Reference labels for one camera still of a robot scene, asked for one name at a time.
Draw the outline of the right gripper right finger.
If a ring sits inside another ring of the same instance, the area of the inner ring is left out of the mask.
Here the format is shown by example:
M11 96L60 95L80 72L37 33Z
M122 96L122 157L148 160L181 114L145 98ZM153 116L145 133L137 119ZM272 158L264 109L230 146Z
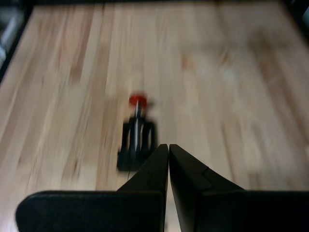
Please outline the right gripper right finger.
M169 147L170 181L183 232L306 232L306 191L245 190L178 145Z

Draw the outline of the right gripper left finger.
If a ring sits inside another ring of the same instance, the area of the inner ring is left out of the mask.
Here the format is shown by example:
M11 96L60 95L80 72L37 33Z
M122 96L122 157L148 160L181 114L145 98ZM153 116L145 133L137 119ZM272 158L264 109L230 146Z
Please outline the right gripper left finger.
M117 191L41 191L17 207L21 232L162 232L169 149L160 145Z

